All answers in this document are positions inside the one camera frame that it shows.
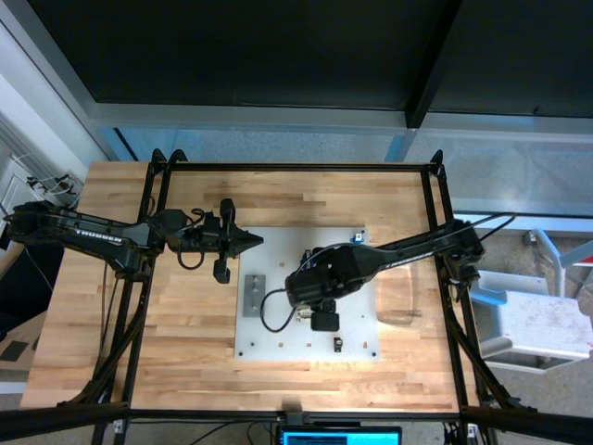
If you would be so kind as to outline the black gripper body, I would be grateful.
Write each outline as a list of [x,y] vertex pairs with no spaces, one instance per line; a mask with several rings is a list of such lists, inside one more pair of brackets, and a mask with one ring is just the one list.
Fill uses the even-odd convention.
[[225,198],[220,204],[220,216],[213,212],[205,215],[203,223],[203,252],[216,253],[213,276],[218,283],[229,283],[231,271],[227,267],[232,242],[232,227],[235,220],[235,206],[230,198]]

